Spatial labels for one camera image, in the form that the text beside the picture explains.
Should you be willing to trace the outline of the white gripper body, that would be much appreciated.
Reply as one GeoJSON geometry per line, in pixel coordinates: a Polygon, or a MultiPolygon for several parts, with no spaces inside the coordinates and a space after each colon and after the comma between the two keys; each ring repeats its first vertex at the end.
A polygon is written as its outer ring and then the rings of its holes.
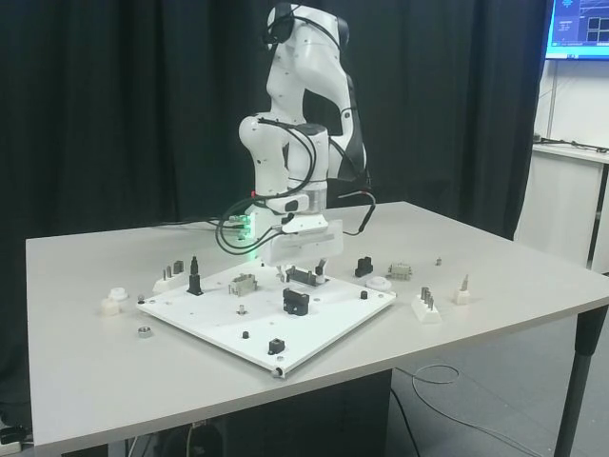
{"type": "Polygon", "coordinates": [[[333,220],[322,230],[274,238],[263,246],[263,262],[271,267],[300,265],[337,256],[343,250],[343,221],[333,220]]]}

